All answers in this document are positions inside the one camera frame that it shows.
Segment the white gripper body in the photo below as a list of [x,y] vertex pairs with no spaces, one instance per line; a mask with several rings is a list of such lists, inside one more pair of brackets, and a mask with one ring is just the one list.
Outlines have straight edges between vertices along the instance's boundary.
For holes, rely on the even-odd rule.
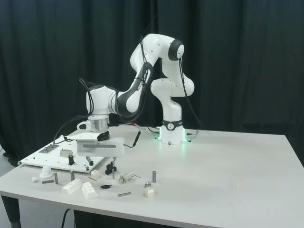
[[125,154],[124,138],[77,140],[77,153],[84,157],[122,157]]

